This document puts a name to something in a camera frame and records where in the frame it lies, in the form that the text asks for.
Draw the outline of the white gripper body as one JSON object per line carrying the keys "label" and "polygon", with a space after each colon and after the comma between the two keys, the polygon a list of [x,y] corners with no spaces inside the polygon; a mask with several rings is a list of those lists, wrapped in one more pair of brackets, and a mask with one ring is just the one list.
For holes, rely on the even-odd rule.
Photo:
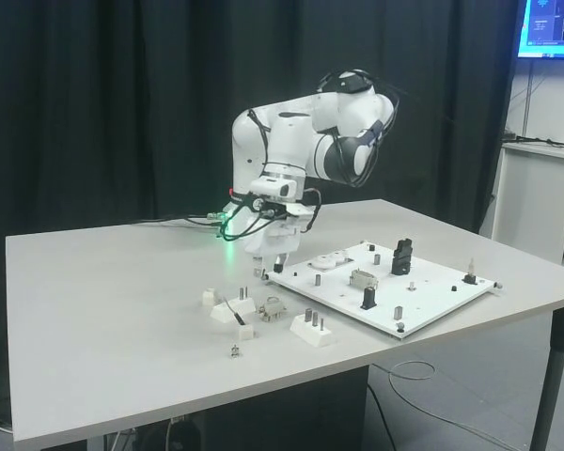
{"label": "white gripper body", "polygon": [[296,252],[301,226],[293,221],[275,221],[243,240],[244,250],[254,257],[275,257]]}

